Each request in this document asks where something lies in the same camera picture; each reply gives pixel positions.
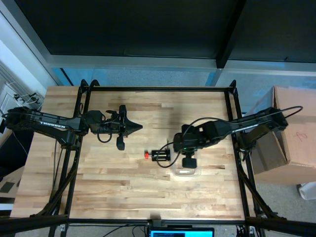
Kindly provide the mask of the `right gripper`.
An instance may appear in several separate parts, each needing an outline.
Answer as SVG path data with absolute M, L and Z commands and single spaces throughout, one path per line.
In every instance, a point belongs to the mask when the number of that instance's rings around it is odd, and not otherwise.
M 197 158 L 193 158 L 195 152 L 206 147 L 207 139 L 204 135 L 204 128 L 202 125 L 182 125 L 182 154 L 185 157 L 182 159 L 182 166 L 184 168 L 197 168 Z

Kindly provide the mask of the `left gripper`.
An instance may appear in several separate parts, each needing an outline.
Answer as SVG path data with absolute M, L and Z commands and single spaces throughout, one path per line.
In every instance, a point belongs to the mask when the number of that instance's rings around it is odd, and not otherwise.
M 118 138 L 117 138 L 117 148 L 120 151 L 124 151 L 125 149 L 125 143 L 124 143 L 124 136 L 125 136 L 125 129 L 126 129 L 126 106 L 125 105 L 120 105 L 119 107 L 119 119 L 118 119 Z

